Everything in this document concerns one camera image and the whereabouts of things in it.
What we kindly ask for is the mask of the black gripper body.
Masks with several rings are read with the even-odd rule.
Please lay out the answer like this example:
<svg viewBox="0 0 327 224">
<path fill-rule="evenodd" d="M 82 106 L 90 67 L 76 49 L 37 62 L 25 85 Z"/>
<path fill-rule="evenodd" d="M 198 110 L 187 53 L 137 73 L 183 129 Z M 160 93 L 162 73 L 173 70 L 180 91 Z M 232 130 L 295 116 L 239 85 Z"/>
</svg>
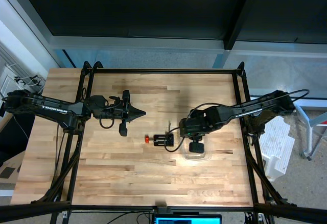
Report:
<svg viewBox="0 0 327 224">
<path fill-rule="evenodd" d="M 110 96 L 110 99 L 114 100 L 112 117 L 114 119 L 120 119 L 121 123 L 119 125 L 119 134 L 121 136 L 127 136 L 127 125 L 128 122 L 128 113 L 130 105 L 130 92 L 129 90 L 124 90 L 122 98 L 116 96 Z"/>
<path fill-rule="evenodd" d="M 204 143 L 202 142 L 203 136 L 197 135 L 190 137 L 191 142 L 189 143 L 189 152 L 203 154 L 204 153 Z"/>
</svg>

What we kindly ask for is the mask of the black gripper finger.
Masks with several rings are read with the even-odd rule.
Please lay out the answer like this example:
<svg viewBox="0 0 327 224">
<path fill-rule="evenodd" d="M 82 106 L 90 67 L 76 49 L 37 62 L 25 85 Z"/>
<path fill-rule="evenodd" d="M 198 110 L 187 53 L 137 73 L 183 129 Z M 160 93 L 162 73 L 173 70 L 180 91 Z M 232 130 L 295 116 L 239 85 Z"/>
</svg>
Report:
<svg viewBox="0 0 327 224">
<path fill-rule="evenodd" d="M 129 113 L 146 113 L 143 110 L 133 107 L 131 104 L 128 104 L 128 111 L 129 111 Z"/>
<path fill-rule="evenodd" d="M 129 113 L 127 117 L 128 122 L 132 122 L 133 120 L 145 116 L 146 113 Z"/>
</svg>

